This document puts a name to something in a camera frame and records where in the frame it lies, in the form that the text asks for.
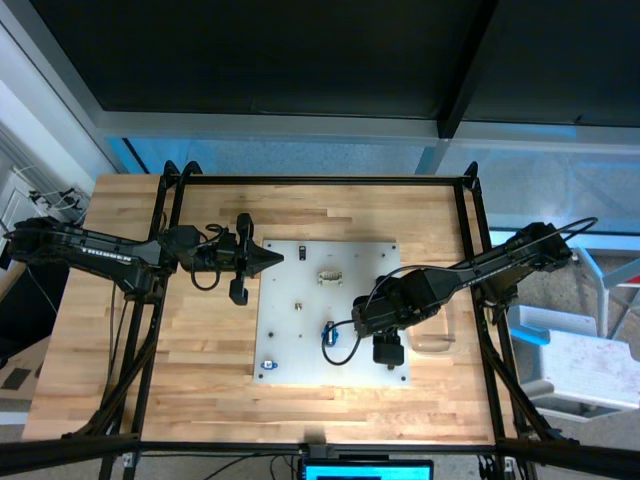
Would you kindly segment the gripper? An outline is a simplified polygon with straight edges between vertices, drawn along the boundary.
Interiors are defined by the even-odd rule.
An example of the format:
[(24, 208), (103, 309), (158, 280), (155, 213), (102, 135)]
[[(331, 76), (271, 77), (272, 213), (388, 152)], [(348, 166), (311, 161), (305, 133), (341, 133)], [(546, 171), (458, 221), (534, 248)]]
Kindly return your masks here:
[(280, 253), (265, 249), (253, 241), (254, 223), (249, 213), (242, 213), (236, 222), (238, 241), (233, 254), (235, 278), (230, 282), (229, 297), (235, 305), (246, 306), (248, 290), (245, 279), (284, 261)]
[(397, 327), (387, 327), (372, 336), (373, 362), (386, 367), (400, 367), (404, 364), (405, 349)]

